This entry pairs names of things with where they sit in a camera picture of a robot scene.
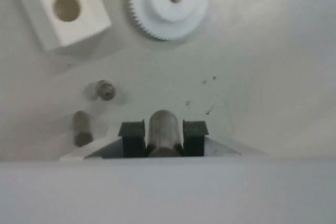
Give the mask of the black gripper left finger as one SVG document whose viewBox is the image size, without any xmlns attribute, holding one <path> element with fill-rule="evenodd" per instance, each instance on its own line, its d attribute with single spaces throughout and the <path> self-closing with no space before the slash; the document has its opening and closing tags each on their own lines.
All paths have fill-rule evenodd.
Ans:
<svg viewBox="0 0 336 224">
<path fill-rule="evenodd" d="M 146 156 L 145 121 L 122 122 L 115 139 L 104 137 L 76 147 L 61 160 L 143 158 Z"/>
</svg>

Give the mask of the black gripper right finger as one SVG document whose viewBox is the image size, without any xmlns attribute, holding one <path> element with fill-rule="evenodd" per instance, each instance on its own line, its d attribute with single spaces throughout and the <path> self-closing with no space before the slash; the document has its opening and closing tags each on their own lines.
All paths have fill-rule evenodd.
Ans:
<svg viewBox="0 0 336 224">
<path fill-rule="evenodd" d="M 209 136 L 205 121 L 183 121 L 183 151 L 189 157 L 241 156 L 241 153 Z"/>
</svg>

